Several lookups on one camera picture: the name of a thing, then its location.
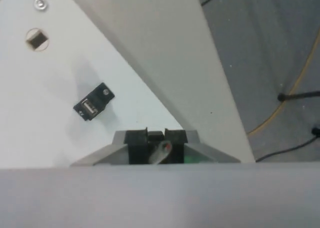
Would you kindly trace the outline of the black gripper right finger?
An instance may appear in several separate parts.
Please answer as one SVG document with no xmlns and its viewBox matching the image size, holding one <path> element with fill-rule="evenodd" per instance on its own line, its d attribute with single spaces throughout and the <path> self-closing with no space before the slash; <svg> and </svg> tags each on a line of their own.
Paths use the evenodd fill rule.
<svg viewBox="0 0 320 228">
<path fill-rule="evenodd" d="M 165 130 L 165 140 L 172 143 L 166 163 L 240 163 L 240 160 L 200 141 L 196 130 Z"/>
</svg>

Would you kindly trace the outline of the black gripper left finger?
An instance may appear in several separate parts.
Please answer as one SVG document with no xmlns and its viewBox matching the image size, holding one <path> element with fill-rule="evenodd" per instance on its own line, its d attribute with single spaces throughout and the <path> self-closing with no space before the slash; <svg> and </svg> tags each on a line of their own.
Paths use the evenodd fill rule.
<svg viewBox="0 0 320 228">
<path fill-rule="evenodd" d="M 149 164 L 148 130 L 117 131 L 111 144 L 86 155 L 72 166 Z"/>
</svg>

